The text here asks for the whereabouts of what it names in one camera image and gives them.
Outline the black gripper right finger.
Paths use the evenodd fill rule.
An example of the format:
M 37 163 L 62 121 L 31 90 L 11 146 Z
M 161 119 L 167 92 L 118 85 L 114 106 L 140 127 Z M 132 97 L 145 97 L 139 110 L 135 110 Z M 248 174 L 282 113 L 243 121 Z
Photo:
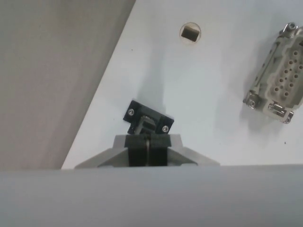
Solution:
M 179 134 L 153 134 L 148 148 L 148 166 L 219 166 L 220 163 L 182 143 Z

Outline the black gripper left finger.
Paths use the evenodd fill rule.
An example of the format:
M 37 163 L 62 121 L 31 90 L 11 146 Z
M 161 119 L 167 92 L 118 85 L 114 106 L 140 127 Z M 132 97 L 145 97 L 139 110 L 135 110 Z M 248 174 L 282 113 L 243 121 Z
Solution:
M 145 166 L 147 143 L 140 135 L 117 135 L 113 146 L 76 165 L 76 168 Z

